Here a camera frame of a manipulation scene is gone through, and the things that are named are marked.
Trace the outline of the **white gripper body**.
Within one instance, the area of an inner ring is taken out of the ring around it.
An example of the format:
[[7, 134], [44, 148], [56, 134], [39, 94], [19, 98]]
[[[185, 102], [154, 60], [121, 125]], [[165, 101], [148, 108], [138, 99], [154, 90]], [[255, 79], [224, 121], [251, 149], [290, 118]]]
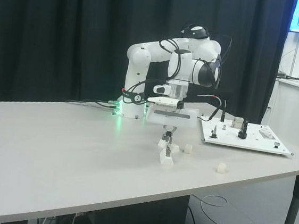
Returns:
[[164, 126], [194, 128], [199, 112], [198, 109], [191, 108], [165, 110], [163, 107], [151, 105], [147, 110], [146, 121]]

